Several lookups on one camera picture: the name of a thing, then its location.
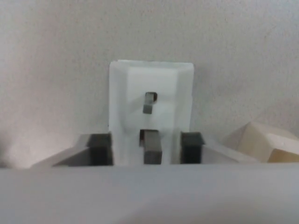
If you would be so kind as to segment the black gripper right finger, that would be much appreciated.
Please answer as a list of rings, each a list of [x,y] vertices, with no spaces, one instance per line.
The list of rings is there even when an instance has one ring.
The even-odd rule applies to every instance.
[[[228,148],[200,132],[181,133],[181,164],[258,163],[253,157]]]

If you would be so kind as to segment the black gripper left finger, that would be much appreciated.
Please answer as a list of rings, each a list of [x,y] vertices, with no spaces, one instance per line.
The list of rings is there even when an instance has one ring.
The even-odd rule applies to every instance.
[[[87,167],[112,164],[112,135],[94,133],[81,135],[74,146],[34,164],[33,167]]]

